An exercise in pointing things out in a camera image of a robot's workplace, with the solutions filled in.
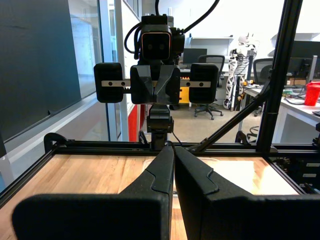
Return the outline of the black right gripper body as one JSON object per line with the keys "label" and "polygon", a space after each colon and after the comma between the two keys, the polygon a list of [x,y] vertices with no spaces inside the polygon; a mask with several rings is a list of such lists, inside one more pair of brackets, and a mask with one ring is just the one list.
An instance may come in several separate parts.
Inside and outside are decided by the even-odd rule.
{"label": "black right gripper body", "polygon": [[[161,66],[176,65],[136,65],[150,66],[153,83],[153,97],[156,103],[156,84]],[[189,88],[188,99],[191,103],[213,103],[215,100],[219,68],[213,63],[194,63],[187,72],[187,79],[182,79],[180,69],[180,89]],[[98,63],[94,66],[94,79],[97,99],[101,103],[119,103],[125,94],[131,95],[131,69],[129,78],[124,79],[120,63]]]}

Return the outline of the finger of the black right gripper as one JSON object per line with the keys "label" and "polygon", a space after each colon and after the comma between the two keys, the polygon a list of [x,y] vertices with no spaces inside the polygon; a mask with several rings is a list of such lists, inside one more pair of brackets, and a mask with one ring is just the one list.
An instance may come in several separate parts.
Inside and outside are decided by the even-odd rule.
{"label": "finger of the black right gripper", "polygon": [[130,91],[131,101],[135,105],[155,103],[149,65],[134,65],[130,68]]}
{"label": "finger of the black right gripper", "polygon": [[180,100],[181,71],[177,65],[162,65],[156,84],[157,104],[178,104]]}

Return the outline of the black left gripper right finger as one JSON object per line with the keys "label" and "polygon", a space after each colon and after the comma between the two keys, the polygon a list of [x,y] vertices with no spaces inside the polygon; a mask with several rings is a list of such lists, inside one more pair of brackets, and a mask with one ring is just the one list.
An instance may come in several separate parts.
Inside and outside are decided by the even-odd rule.
{"label": "black left gripper right finger", "polygon": [[182,147],[175,150],[175,186],[190,240],[317,240],[320,198],[254,195]]}

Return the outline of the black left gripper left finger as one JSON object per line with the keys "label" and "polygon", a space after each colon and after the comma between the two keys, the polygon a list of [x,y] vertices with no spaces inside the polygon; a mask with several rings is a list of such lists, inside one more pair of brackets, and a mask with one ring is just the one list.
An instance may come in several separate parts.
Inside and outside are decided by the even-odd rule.
{"label": "black left gripper left finger", "polygon": [[19,240],[168,240],[175,153],[165,146],[118,194],[38,194],[13,210]]}

